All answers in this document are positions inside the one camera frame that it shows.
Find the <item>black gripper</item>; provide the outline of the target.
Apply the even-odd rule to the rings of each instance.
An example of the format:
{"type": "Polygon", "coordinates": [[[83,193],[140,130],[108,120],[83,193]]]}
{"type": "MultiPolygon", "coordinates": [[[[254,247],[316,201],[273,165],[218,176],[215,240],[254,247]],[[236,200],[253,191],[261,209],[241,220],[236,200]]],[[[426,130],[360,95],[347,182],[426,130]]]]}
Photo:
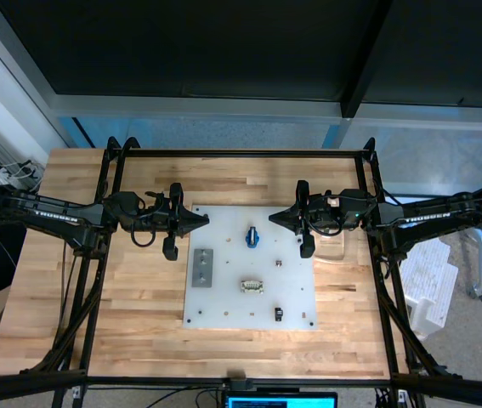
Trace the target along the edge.
{"type": "Polygon", "coordinates": [[[172,183],[169,188],[169,196],[163,193],[155,193],[156,199],[150,211],[150,231],[155,237],[157,232],[165,232],[167,236],[163,240],[162,253],[166,260],[178,259],[178,248],[175,240],[179,235],[180,209],[182,208],[182,236],[186,236],[194,230],[210,223],[208,216],[198,211],[192,212],[183,207],[184,192],[181,183],[172,183]]]}
{"type": "Polygon", "coordinates": [[[271,223],[291,231],[294,235],[301,235],[301,258],[311,258],[316,249],[315,237],[311,230],[318,212],[312,207],[312,199],[313,197],[309,193],[309,183],[299,180],[296,187],[296,204],[269,215],[271,223]]]}

